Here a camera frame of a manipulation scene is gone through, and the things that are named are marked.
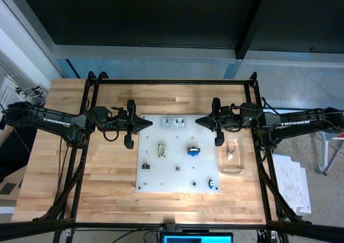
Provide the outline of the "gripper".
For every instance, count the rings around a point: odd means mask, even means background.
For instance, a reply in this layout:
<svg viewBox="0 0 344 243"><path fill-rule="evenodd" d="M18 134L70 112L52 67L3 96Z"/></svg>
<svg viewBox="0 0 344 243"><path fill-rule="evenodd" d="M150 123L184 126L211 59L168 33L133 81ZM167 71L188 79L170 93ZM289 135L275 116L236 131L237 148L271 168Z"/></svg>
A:
<svg viewBox="0 0 344 243"><path fill-rule="evenodd" d="M195 120L197 125L216 133L215 146L222 146L225 141L224 132L239 132L241 130L240 117L233 113L233 106L221 106L220 99L212 101L212 111L207 116Z"/></svg>
<svg viewBox="0 0 344 243"><path fill-rule="evenodd" d="M127 134L124 136L124 145L126 148L134 148L132 134L139 133L143 129L152 126L153 122L141 118L136 114L136 104L132 99L127 102L127 110L124 110L123 107L112 107L112 109L117 110L118 113L108 122L108 131L116 132L116 137L110 139L110 141L116 141L119 137L119 132L126 132Z"/></svg>

